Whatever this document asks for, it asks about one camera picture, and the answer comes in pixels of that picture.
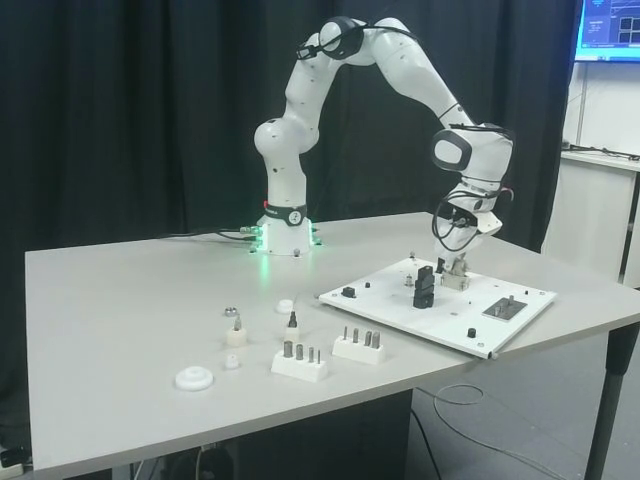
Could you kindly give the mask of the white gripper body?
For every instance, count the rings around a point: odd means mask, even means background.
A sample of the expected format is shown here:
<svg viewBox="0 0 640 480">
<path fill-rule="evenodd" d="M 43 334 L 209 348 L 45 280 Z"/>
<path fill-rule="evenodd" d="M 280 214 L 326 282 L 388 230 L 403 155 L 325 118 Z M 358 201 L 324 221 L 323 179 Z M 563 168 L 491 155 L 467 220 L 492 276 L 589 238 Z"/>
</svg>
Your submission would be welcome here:
<svg viewBox="0 0 640 480">
<path fill-rule="evenodd" d="M 432 233 L 435 254 L 447 261 L 463 256 L 478 248 L 483 242 L 475 219 L 461 219 L 455 222 L 437 219 L 432 225 Z"/>
</svg>

